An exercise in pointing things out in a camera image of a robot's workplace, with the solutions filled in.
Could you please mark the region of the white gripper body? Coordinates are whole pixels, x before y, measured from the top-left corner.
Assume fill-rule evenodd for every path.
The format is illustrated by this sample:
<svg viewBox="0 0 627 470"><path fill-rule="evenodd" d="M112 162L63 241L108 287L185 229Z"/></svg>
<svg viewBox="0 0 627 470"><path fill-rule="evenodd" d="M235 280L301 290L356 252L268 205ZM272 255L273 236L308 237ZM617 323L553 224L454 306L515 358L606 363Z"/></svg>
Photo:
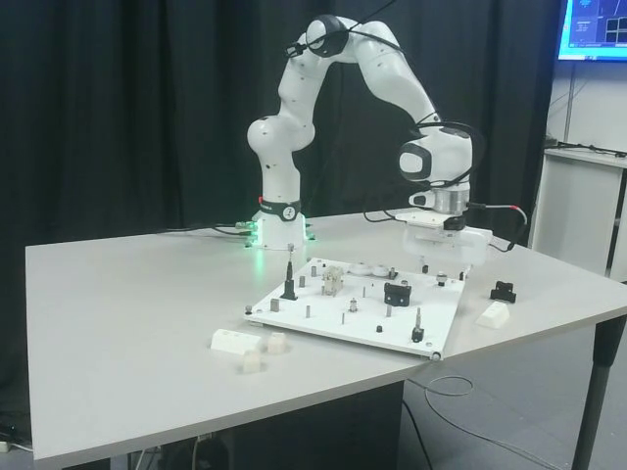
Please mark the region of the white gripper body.
<svg viewBox="0 0 627 470"><path fill-rule="evenodd" d="M491 242L491 230L475 227L465 227L461 231L438 231L409 226L403 234L405 251L426 264L482 265L487 259Z"/></svg>

